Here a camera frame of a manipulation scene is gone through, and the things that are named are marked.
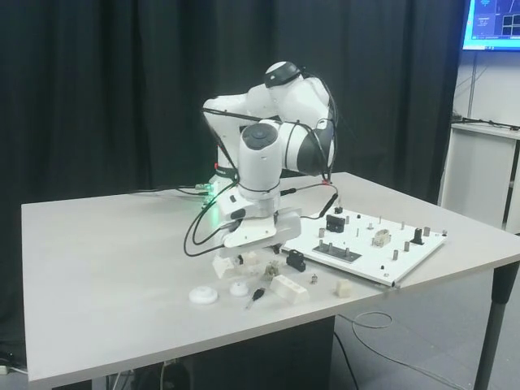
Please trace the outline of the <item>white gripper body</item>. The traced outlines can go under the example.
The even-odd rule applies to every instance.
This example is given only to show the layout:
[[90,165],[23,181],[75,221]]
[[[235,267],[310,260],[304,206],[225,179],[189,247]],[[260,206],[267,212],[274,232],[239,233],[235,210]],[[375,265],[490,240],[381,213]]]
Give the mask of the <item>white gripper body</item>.
[[227,256],[283,245],[301,234],[300,209],[285,208],[269,218],[246,219],[227,234]]

